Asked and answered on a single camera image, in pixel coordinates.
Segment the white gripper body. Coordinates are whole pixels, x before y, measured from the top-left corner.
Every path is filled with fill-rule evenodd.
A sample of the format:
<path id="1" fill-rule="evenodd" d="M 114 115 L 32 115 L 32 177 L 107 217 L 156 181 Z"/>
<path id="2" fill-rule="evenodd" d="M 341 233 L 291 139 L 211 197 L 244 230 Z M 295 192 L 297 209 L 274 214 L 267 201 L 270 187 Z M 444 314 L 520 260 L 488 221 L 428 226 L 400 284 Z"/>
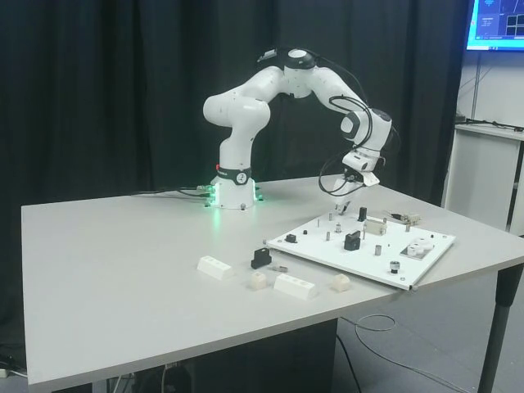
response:
<path id="1" fill-rule="evenodd" d="M 335 206 L 346 206 L 352 202 L 360 188 L 362 182 L 351 182 L 346 178 L 338 177 L 333 184 L 331 191 L 332 202 Z"/>

